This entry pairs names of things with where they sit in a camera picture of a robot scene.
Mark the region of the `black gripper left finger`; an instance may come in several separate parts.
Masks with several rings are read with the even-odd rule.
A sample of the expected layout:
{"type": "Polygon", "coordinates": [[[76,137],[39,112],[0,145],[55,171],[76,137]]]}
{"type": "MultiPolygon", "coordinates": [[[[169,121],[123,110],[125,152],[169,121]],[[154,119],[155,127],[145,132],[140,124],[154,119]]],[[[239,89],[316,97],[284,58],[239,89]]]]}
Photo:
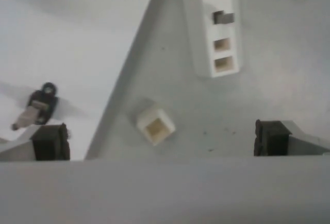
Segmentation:
{"type": "Polygon", "coordinates": [[[66,124],[28,127],[17,139],[1,138],[1,161],[69,161],[66,124]]]}

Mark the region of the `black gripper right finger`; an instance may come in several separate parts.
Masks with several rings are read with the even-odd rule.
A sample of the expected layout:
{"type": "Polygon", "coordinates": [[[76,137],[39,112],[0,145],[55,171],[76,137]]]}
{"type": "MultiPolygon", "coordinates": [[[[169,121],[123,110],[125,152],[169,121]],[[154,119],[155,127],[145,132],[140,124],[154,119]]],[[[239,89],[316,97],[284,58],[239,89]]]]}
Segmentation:
{"type": "Polygon", "coordinates": [[[255,123],[255,157],[329,155],[329,140],[303,132],[290,120],[255,123]]]}

